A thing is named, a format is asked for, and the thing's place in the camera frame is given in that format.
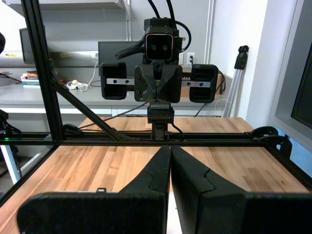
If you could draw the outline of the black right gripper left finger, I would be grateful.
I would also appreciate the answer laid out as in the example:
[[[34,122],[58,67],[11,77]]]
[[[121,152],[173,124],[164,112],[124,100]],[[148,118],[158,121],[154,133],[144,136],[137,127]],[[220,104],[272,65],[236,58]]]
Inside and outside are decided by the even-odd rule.
[[[18,209],[22,234],[163,234],[167,229],[171,149],[162,146],[121,191],[47,192]]]

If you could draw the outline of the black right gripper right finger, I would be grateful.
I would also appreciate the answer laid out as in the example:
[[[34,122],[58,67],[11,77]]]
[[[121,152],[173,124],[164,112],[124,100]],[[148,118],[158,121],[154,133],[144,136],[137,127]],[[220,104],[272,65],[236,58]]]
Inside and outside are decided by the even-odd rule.
[[[309,193],[247,192],[178,146],[171,176],[185,234],[309,234]]]

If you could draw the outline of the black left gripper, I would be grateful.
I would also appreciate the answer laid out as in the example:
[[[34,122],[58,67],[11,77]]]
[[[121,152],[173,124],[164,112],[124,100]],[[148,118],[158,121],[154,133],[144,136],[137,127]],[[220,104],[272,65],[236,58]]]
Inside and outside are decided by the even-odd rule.
[[[133,92],[138,102],[180,102],[181,89],[189,88],[189,100],[211,103],[215,99],[218,68],[209,64],[194,64],[191,72],[180,65],[164,63],[140,64],[134,76],[127,76],[126,63],[100,65],[101,91],[104,99],[122,100]]]

